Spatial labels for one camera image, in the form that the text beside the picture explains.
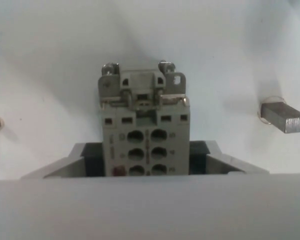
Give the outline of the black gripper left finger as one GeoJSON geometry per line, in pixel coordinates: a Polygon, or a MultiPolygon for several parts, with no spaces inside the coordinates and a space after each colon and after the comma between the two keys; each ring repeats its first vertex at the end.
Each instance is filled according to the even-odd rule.
{"type": "Polygon", "coordinates": [[[22,176],[22,179],[96,178],[105,176],[101,142],[76,143],[69,155],[22,176]]]}

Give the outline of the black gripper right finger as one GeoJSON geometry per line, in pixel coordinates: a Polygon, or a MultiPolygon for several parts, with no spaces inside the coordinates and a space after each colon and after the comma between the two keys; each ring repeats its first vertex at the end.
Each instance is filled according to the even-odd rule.
{"type": "Polygon", "coordinates": [[[269,171],[221,151],[215,140],[192,140],[190,175],[268,174],[269,171]]]}

